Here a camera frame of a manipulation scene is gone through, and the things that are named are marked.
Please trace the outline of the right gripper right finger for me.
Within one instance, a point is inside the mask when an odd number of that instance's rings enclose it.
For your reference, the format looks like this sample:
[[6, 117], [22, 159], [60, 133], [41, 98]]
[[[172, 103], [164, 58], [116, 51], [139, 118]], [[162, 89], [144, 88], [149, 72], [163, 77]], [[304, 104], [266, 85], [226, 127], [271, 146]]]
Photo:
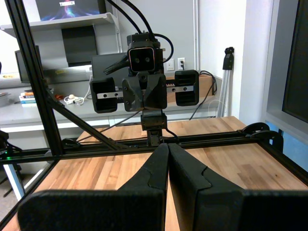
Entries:
[[301, 231], [307, 191], [245, 190], [176, 144], [169, 177], [182, 231]]

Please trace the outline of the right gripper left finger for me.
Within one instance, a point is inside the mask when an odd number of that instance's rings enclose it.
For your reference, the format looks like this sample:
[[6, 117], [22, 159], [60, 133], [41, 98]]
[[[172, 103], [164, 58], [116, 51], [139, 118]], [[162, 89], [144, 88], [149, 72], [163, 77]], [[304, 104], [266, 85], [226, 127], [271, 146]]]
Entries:
[[168, 145], [161, 144], [116, 191], [45, 190], [18, 209], [22, 231], [163, 231]]

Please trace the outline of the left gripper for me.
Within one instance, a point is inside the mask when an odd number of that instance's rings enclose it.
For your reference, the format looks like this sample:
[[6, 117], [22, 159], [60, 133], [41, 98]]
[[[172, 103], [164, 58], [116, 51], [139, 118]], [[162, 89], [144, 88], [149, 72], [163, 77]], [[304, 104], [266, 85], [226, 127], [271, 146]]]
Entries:
[[90, 90], [97, 113], [115, 112], [119, 103], [127, 112], [162, 110], [167, 107], [168, 93], [175, 94], [177, 106], [192, 106], [199, 103], [199, 74], [182, 70], [175, 72], [174, 79], [166, 79], [164, 74], [139, 72], [123, 79], [120, 91], [112, 77], [92, 80]]

